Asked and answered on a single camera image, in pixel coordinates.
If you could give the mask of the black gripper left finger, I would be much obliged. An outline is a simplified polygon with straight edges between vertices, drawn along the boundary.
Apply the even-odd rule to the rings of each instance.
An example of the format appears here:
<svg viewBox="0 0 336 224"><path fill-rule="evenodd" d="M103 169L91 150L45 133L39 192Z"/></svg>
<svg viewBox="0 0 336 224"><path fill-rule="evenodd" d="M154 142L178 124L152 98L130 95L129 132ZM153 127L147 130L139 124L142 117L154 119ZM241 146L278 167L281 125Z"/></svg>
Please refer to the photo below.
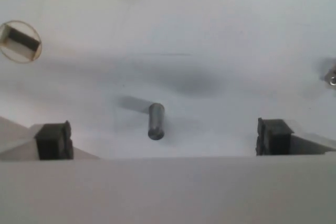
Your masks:
<svg viewBox="0 0 336 224"><path fill-rule="evenodd" d="M1 117L2 161L74 159L69 121L25 127Z"/></svg>

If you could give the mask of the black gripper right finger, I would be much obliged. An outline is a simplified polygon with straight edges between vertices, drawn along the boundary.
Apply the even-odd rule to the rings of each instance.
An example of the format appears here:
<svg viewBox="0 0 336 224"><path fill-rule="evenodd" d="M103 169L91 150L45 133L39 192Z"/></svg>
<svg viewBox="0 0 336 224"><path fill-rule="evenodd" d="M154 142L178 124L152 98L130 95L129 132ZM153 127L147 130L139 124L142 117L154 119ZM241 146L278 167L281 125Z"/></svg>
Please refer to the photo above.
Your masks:
<svg viewBox="0 0 336 224"><path fill-rule="evenodd" d="M307 133L283 119L258 118L257 156L322 155L335 152L335 140Z"/></svg>

